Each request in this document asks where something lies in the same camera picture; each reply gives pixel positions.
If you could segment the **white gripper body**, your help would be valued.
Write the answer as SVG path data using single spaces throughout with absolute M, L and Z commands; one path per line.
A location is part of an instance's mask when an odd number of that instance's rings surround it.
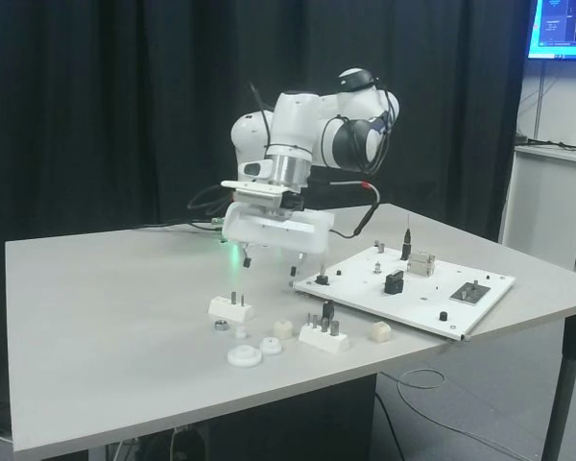
M 248 204 L 231 204 L 224 218 L 225 238 L 240 244 L 263 245 L 304 253 L 323 254 L 334 225 L 332 212 L 306 209 L 287 218 L 263 213 Z

